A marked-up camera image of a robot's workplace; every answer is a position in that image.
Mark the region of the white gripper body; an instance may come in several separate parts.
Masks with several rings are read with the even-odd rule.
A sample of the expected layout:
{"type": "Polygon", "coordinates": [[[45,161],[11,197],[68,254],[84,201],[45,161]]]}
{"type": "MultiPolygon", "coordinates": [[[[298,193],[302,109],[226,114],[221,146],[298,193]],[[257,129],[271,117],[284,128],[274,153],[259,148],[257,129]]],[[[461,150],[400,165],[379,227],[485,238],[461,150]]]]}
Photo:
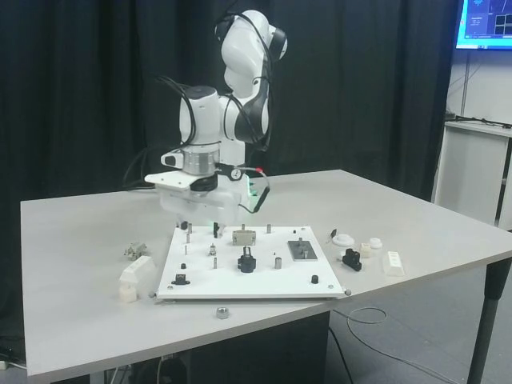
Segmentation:
{"type": "Polygon", "coordinates": [[[164,210],[188,222],[236,222],[239,205],[245,202],[245,179],[219,178],[218,186],[207,192],[192,190],[198,178],[160,178],[158,194],[164,210]]]}

